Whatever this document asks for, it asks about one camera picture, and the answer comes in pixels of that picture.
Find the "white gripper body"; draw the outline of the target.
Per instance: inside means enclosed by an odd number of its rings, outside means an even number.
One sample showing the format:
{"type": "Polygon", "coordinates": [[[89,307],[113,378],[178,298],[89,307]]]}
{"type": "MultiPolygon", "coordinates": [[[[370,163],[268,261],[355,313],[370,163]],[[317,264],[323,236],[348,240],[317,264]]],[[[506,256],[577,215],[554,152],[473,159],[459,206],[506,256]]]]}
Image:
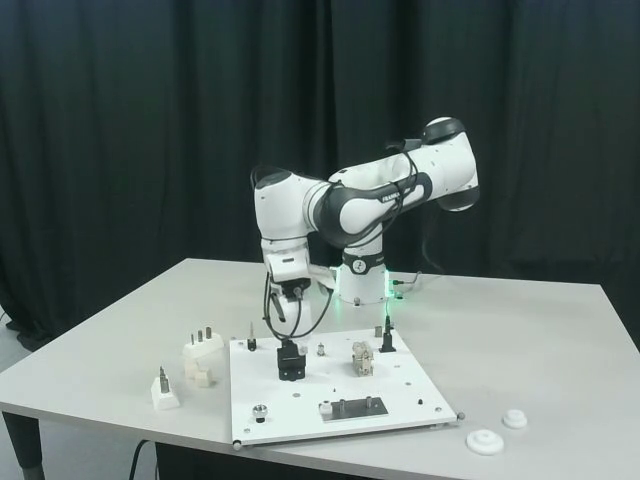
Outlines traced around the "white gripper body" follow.
{"type": "Polygon", "coordinates": [[[303,338],[311,334],[313,316],[311,302],[304,298],[287,299],[277,295],[276,332],[279,337],[303,338]]]}

